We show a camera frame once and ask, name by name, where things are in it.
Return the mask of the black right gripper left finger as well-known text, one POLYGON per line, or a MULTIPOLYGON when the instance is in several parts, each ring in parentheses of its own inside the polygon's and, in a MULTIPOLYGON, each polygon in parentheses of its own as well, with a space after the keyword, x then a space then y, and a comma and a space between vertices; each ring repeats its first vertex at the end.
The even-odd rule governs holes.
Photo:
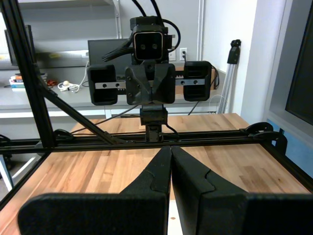
POLYGON ((22 235, 165 235, 171 148, 163 147, 118 194, 46 193, 18 212, 22 235))

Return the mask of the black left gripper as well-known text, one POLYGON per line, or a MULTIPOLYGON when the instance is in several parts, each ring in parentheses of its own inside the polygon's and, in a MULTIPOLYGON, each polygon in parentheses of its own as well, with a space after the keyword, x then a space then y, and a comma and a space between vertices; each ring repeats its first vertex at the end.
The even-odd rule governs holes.
POLYGON ((117 80, 114 65, 90 66, 87 69, 89 91, 94 105, 113 105, 122 89, 129 105, 172 104, 176 87, 183 87, 186 101, 206 101, 210 97, 212 65, 207 61, 188 61, 183 71, 173 64, 144 61, 126 67, 117 80))

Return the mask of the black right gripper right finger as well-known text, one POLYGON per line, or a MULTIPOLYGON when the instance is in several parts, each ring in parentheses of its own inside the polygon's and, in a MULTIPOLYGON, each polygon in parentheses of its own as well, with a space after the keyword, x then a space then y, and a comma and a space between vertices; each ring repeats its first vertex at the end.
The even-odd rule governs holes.
POLYGON ((185 235, 310 235, 310 194, 249 193, 178 146, 172 182, 185 235))

